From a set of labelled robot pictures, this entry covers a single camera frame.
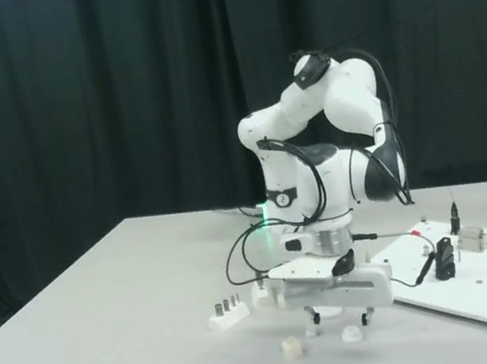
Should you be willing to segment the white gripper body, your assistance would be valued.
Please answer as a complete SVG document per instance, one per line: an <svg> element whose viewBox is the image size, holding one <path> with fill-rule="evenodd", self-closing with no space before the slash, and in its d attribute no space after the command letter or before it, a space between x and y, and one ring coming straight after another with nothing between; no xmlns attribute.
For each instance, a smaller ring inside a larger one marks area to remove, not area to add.
<svg viewBox="0 0 487 364"><path fill-rule="evenodd" d="M342 276L324 280L281 281L280 304L291 308L383 308L394 302L389 268L386 265L357 266Z"/></svg>

